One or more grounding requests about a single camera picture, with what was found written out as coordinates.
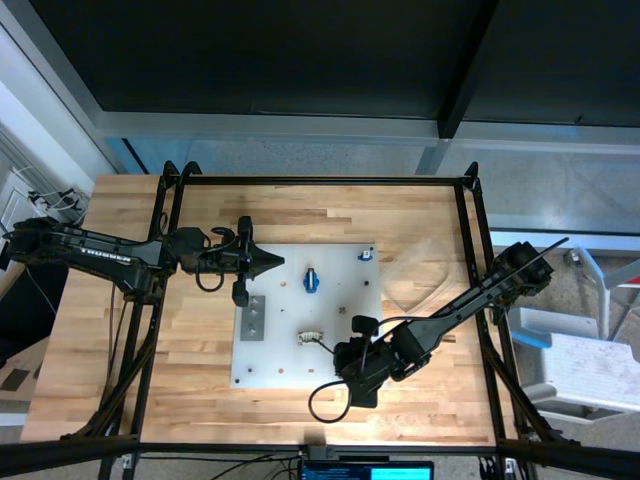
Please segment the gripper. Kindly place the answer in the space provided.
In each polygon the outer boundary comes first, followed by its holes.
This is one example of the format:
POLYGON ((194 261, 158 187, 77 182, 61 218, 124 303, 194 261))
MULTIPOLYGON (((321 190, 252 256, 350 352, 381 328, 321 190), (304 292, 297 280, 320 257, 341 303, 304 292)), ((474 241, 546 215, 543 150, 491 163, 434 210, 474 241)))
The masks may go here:
POLYGON ((219 276, 219 283, 215 287, 202 286, 207 293, 219 291, 224 286, 226 275, 234 274, 236 280, 232 285, 232 300, 236 306, 249 304, 249 293, 246 280, 249 277, 251 258, 251 278, 255 279, 270 270, 284 264, 284 258, 263 250, 256 244, 251 245, 253 239, 253 224, 249 216, 242 216, 238 220, 237 232, 226 227, 214 227, 212 232, 222 237, 221 243, 207 248, 202 253, 202 272, 219 276))
POLYGON ((388 340, 390 332, 383 332, 385 320, 357 315, 352 318, 352 330, 360 333, 356 341, 339 342, 334 347, 335 361, 353 361, 335 365, 336 375, 343 381, 353 381, 349 387, 351 406, 376 408, 378 391, 389 378, 388 340), (357 362, 357 344, 361 347, 357 362))

